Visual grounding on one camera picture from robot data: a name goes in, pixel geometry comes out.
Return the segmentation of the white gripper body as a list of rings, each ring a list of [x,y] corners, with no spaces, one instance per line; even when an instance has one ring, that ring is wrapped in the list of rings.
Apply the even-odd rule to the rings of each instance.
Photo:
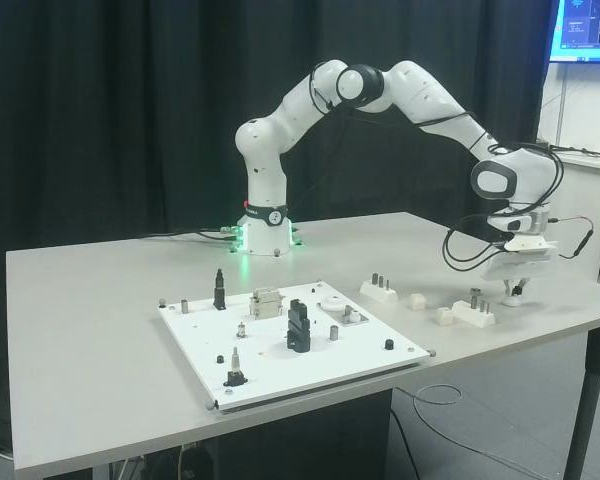
[[[555,248],[526,252],[499,252],[482,271],[488,281],[535,278],[555,270]]]

